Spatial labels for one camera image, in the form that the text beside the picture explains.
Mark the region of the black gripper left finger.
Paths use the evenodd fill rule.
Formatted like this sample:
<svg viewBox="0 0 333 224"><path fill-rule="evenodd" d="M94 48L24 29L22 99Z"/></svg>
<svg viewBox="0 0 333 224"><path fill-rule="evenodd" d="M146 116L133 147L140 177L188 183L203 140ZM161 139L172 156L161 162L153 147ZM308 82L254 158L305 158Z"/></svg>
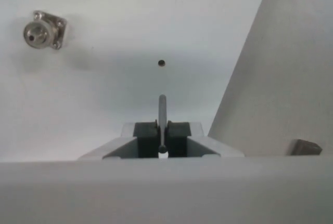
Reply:
<svg viewBox="0 0 333 224"><path fill-rule="evenodd" d="M79 157L81 160L142 159L158 157L158 129L155 122L125 123L120 137Z"/></svg>

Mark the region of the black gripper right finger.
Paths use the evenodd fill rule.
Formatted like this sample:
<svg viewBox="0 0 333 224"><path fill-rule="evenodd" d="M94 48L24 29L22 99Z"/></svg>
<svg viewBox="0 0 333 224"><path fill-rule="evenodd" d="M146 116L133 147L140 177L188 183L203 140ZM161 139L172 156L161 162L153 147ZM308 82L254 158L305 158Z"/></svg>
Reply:
<svg viewBox="0 0 333 224"><path fill-rule="evenodd" d="M220 141L204 135L199 122L169 122L166 130L166 147L169 158L244 157L245 155Z"/></svg>

